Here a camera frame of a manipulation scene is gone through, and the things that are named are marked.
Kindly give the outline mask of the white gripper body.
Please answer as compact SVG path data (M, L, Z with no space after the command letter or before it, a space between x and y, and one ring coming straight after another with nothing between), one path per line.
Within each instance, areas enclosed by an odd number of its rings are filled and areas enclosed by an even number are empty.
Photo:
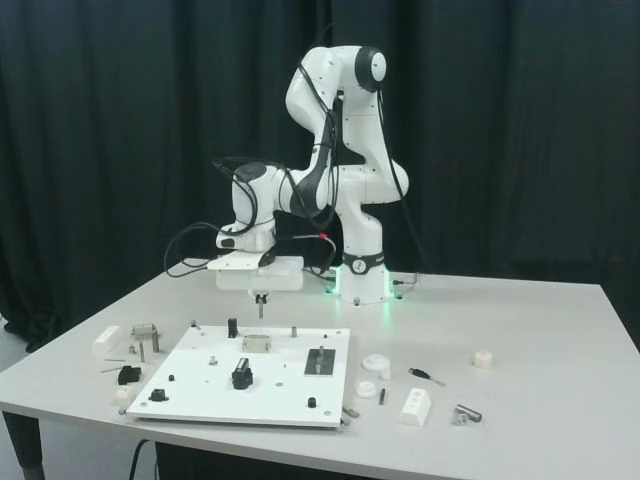
M224 291L299 291L304 284L304 260L300 256L277 256L270 265L256 269L232 269L219 264L216 260L216 286Z

